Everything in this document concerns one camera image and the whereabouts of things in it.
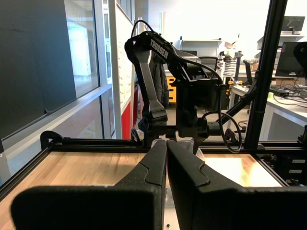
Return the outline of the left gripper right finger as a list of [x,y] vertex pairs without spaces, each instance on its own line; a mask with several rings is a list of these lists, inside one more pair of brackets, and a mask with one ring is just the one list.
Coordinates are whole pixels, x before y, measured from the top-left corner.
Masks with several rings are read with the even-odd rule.
[[305,187],[242,187],[175,141],[167,171],[182,230],[304,230]]

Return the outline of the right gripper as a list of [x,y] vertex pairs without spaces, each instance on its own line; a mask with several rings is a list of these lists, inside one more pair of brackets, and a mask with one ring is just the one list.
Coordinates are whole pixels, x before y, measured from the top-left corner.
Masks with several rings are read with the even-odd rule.
[[176,129],[180,137],[193,138],[193,154],[196,155],[202,142],[209,136],[221,136],[222,130],[219,121],[207,121],[207,116],[217,112],[207,112],[202,117],[197,117],[197,110],[186,110],[179,108],[176,110]]

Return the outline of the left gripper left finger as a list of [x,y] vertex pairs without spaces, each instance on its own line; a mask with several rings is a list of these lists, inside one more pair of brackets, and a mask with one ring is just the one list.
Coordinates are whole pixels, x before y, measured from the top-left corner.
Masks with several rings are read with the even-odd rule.
[[11,216],[18,230],[161,230],[165,142],[156,143],[113,186],[37,186],[18,194]]

